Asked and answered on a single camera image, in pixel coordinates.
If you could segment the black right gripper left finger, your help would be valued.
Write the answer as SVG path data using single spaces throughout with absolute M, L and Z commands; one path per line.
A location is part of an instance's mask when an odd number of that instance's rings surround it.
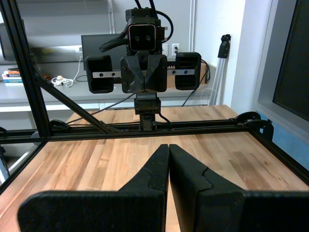
M 42 191 L 19 207 L 23 232 L 163 232 L 169 146 L 160 145 L 117 191 Z

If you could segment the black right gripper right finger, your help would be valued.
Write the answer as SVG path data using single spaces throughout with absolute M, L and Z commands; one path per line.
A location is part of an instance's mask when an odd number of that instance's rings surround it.
M 306 191 L 244 190 L 178 145 L 170 145 L 170 182 L 183 232 L 306 232 Z

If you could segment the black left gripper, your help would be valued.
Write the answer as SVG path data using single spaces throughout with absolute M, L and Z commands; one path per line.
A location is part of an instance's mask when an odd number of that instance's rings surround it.
M 201 55 L 197 52 L 178 53 L 174 61 L 165 55 L 141 53 L 121 57 L 120 68 L 112 68 L 109 55 L 87 57 L 85 68 L 89 90 L 92 93 L 113 92 L 115 84 L 121 84 L 124 93 L 165 92 L 168 76 L 174 76 L 178 90 L 195 90 L 199 87 Z

